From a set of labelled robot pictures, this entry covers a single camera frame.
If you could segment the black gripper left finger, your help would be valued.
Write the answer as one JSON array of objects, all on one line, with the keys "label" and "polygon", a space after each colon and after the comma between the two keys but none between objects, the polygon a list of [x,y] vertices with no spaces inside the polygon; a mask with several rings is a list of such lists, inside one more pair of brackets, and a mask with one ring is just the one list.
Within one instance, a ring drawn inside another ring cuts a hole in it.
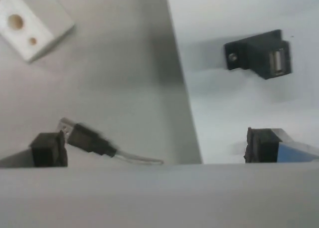
[{"label": "black gripper left finger", "polygon": [[67,167],[68,156],[64,133],[39,133],[29,147],[0,160],[2,168]]}]

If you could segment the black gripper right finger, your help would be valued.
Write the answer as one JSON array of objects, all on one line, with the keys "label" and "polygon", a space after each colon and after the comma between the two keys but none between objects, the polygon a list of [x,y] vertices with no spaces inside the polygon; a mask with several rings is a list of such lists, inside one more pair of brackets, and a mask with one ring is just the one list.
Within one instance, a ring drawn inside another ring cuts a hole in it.
[{"label": "black gripper right finger", "polygon": [[303,163],[317,162],[319,150],[294,141],[280,128],[248,128],[246,163]]}]

